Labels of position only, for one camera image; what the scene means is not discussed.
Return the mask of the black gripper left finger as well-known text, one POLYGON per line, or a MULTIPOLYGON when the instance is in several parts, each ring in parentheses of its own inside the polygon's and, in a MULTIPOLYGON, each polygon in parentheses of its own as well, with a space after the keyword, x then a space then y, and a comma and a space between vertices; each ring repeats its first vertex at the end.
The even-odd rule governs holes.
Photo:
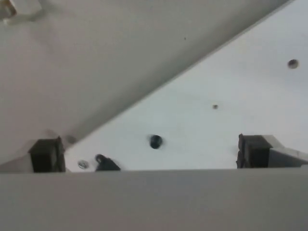
POLYGON ((65 148, 60 136, 30 141, 16 153, 0 158, 1 173, 66 172, 65 148))

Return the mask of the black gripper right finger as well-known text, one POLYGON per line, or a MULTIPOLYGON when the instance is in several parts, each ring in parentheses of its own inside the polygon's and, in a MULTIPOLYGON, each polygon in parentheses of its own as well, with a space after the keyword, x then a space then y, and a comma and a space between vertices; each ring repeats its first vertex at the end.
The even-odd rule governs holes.
POLYGON ((239 135, 238 168, 287 168, 308 165, 308 154, 283 146, 273 135, 239 135))

